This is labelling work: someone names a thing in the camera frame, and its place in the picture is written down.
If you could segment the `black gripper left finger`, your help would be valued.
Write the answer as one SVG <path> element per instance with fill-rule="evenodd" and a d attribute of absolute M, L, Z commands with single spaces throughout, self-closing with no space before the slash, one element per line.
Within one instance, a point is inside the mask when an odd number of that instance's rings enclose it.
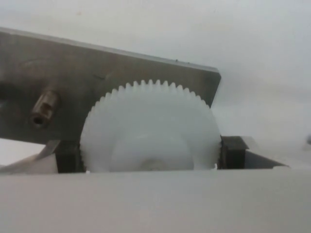
<path fill-rule="evenodd" d="M 84 172 L 76 141 L 50 140 L 35 155 L 0 168 L 1 174 L 61 174 Z"/>

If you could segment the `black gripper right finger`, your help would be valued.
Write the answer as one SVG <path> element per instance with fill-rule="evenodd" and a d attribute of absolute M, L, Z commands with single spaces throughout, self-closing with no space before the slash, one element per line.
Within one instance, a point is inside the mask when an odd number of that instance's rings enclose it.
<path fill-rule="evenodd" d="M 286 162 L 261 150 L 250 136 L 222 136 L 219 169 L 273 169 Z"/>

